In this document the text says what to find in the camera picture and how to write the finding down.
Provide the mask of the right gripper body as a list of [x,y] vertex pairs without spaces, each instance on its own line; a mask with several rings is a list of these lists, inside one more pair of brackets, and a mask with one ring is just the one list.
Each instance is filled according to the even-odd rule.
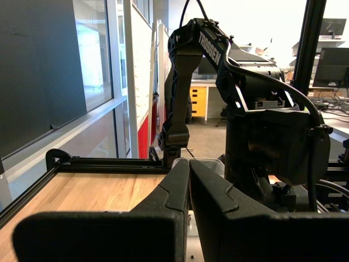
[[265,110],[232,116],[227,122],[225,177],[251,188],[252,172],[272,174],[298,186],[311,176],[320,180],[328,168],[330,126],[315,123],[304,111]]

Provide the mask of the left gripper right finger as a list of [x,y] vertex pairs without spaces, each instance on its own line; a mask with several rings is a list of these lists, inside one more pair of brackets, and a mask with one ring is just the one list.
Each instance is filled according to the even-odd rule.
[[197,160],[190,172],[205,261],[348,261],[348,215],[277,213]]

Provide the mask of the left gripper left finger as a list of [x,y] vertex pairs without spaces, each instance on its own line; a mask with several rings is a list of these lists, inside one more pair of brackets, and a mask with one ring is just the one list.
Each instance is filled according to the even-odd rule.
[[184,261],[190,168],[180,160],[129,212],[42,212],[12,242],[19,261]]

